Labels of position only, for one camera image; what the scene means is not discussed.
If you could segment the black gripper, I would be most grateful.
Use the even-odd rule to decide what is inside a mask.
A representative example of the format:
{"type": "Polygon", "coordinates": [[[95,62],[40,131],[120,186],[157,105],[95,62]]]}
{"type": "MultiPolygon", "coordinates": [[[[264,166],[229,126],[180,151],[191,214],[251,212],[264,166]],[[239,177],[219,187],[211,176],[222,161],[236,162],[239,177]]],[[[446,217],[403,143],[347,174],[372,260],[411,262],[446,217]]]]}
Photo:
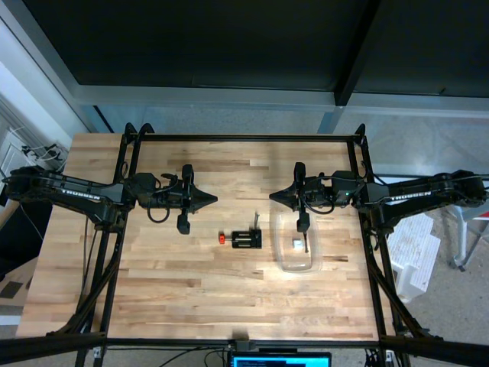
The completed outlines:
{"type": "Polygon", "coordinates": [[[205,206],[209,206],[218,201],[218,197],[200,190],[193,186],[194,171],[191,164],[185,164],[182,168],[182,177],[176,181],[174,188],[170,190],[169,204],[171,209],[180,209],[180,214],[176,220],[176,227],[180,234],[190,233],[190,223],[188,214],[192,201],[193,187],[193,212],[197,212],[205,206]]]}
{"type": "Polygon", "coordinates": [[[322,184],[328,180],[323,172],[318,176],[307,177],[306,165],[303,162],[296,162],[294,167],[294,183],[285,189],[271,193],[269,199],[286,206],[292,211],[299,211],[299,219],[296,221],[298,232],[307,232],[310,227],[310,218],[307,209],[318,215],[329,214],[329,210],[320,209],[329,206],[329,194],[326,187],[322,184]]]}

